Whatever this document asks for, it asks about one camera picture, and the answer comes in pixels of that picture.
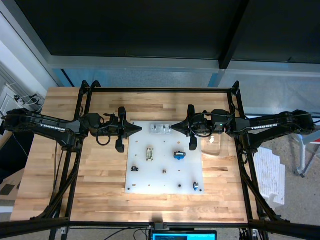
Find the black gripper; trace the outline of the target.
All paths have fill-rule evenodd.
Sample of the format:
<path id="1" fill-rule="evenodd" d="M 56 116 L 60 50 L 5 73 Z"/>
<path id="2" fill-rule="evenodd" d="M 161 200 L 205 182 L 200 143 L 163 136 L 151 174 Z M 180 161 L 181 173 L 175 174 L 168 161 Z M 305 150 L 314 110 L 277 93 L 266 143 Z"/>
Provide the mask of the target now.
<path id="1" fill-rule="evenodd" d="M 212 127 L 210 121 L 206 119 L 210 114 L 205 110 L 201 113 L 196 113 L 195 106 L 189 104 L 187 109 L 187 118 L 181 122 L 171 126 L 173 131 L 181 133 L 186 137 L 190 137 L 189 150 L 195 151 L 198 147 L 199 138 L 208 138 L 212 135 Z"/>
<path id="2" fill-rule="evenodd" d="M 107 123 L 107 128 L 105 130 L 108 137 L 117 136 L 118 139 L 115 141 L 115 149 L 119 153 L 125 152 L 125 145 L 123 144 L 124 138 L 129 138 L 130 136 L 142 131 L 142 127 L 128 122 L 126 119 L 126 110 L 124 107 L 118 109 L 118 117 L 114 114 L 105 113 L 105 116 L 109 117 L 109 122 Z"/>

